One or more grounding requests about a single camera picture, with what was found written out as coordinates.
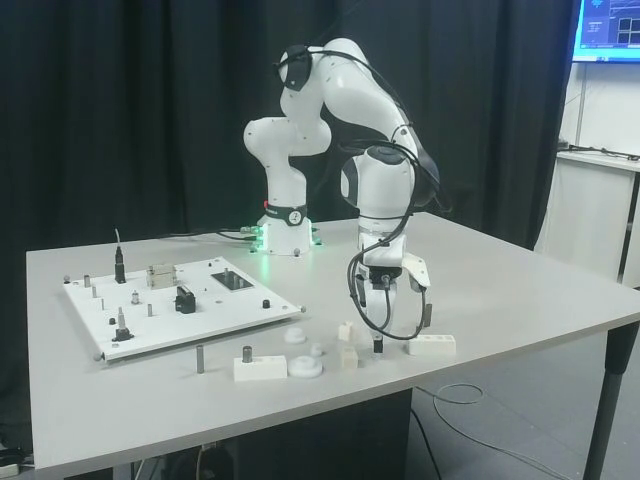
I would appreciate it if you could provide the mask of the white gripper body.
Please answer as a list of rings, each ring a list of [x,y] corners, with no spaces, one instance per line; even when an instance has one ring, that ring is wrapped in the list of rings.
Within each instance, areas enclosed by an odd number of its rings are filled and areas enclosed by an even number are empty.
[[[394,317],[397,283],[392,282],[388,288],[365,283],[365,313],[369,321],[379,330],[391,332]]]

